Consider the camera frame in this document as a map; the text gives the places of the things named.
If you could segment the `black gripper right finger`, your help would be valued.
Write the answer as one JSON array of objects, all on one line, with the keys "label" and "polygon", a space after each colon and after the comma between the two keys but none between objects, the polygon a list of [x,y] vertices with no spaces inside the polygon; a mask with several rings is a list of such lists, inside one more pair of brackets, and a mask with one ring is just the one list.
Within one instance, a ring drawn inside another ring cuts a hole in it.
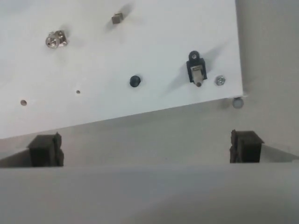
[{"label": "black gripper right finger", "polygon": [[287,163],[299,157],[270,147],[254,131],[231,132],[230,163]]}]

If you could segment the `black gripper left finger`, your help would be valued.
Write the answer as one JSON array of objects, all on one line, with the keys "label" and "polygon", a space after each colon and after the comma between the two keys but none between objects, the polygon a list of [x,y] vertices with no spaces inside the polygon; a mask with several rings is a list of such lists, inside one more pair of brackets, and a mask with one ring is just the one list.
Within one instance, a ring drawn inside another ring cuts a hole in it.
[{"label": "black gripper left finger", "polygon": [[1,158],[1,168],[43,168],[64,166],[59,133],[37,135],[25,150]]}]

